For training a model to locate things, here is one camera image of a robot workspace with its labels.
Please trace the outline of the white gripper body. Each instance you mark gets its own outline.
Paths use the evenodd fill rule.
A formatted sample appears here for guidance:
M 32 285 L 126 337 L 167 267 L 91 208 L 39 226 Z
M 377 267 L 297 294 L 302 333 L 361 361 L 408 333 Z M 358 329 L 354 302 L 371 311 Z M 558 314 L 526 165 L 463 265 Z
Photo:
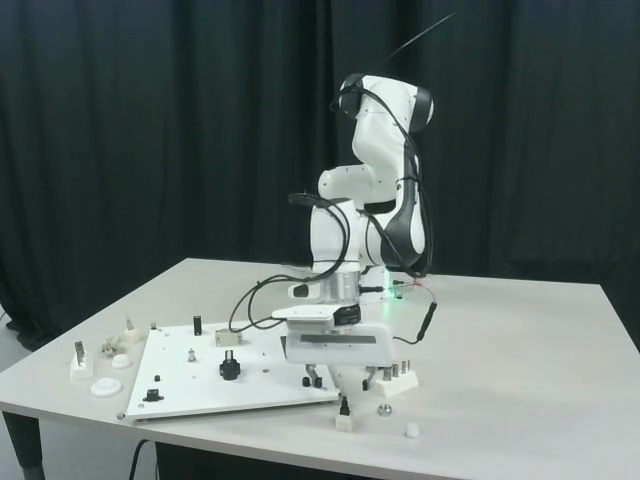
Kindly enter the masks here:
M 281 344 L 286 360 L 299 365 L 384 368 L 396 358 L 391 328 L 376 322 L 331 332 L 289 328 Z

